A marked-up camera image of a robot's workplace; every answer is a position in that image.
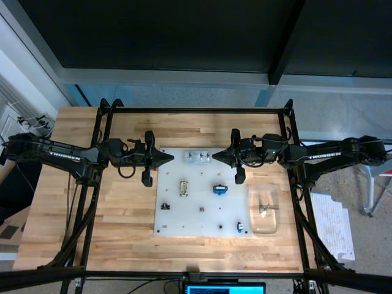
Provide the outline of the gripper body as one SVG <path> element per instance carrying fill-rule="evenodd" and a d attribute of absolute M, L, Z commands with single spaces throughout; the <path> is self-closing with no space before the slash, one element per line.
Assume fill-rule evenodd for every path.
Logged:
<path fill-rule="evenodd" d="M 232 162 L 231 167 L 236 169 L 235 183 L 243 184 L 246 179 L 246 171 L 243 165 L 250 168 L 258 168 L 263 165 L 263 152 L 261 147 L 254 144 L 255 138 L 241 139 L 238 129 L 231 133 Z"/>
<path fill-rule="evenodd" d="M 121 157 L 122 167 L 132 167 L 133 172 L 129 176 L 121 175 L 123 178 L 129 179 L 135 175 L 137 167 L 143 167 L 145 170 L 141 173 L 141 182 L 145 187 L 153 185 L 151 170 L 154 168 L 155 158 L 155 136 L 151 130 L 145 133 L 145 142 L 141 140 L 127 139 L 127 142 L 133 143 L 134 147 L 125 151 Z"/>

